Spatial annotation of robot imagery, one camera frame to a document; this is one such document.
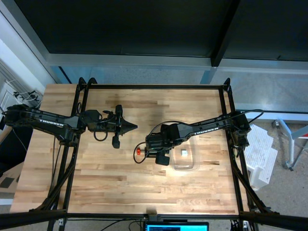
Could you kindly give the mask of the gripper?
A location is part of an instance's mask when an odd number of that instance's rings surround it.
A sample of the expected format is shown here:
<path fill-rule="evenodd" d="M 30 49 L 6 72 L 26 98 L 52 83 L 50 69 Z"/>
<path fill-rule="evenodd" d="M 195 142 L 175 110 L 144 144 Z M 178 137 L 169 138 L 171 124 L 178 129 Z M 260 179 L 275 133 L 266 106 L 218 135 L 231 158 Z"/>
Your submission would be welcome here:
<path fill-rule="evenodd" d="M 151 134 L 146 137 L 146 158 L 154 158 L 158 165 L 169 165 L 169 153 L 172 146 L 165 141 L 160 133 Z"/>
<path fill-rule="evenodd" d="M 117 105 L 115 108 L 115 113 L 112 111 L 103 111 L 104 114 L 107 114 L 106 118 L 102 118 L 98 124 L 99 132 L 104 132 L 105 137 L 103 139 L 98 139 L 98 141 L 105 141 L 108 137 L 108 133 L 114 133 L 112 137 L 112 146 L 115 149 L 120 148 L 119 135 L 124 135 L 127 132 L 137 129 L 137 125 L 127 122 L 123 115 L 122 105 Z"/>

